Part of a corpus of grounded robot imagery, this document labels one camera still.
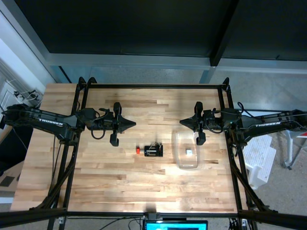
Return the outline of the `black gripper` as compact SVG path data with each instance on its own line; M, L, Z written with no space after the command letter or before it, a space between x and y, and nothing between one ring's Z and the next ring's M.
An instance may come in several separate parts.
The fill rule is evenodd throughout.
M196 144L198 146L201 146L206 141L206 135L203 132L205 128L208 129L208 123L209 119L208 116L211 113L210 110L203 113L203 104L202 102L196 102L196 105L194 107L194 116L182 119L179 121L179 123L193 132L198 133L198 137L196 138Z
M119 123L123 123L120 126L120 132L136 126L136 122L125 119L121 116L122 107L119 102L114 103L113 106L114 113L109 113L105 119L105 125L107 130L112 130L113 133L110 135L110 143L113 147L118 147L119 139L117 138Z

